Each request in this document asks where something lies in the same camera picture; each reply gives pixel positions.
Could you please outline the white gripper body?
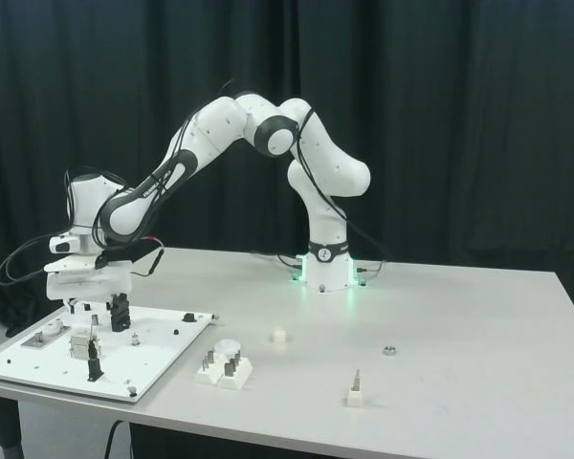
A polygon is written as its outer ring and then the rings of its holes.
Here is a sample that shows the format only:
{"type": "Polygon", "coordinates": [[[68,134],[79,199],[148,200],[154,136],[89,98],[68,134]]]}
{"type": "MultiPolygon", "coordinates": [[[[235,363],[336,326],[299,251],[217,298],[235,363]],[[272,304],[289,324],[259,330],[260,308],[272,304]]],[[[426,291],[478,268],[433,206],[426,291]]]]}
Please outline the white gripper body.
{"type": "Polygon", "coordinates": [[[50,300],[95,300],[111,295],[129,294],[132,289],[132,262],[113,261],[103,268],[75,266],[65,268],[63,261],[45,266],[46,296],[50,300]]]}

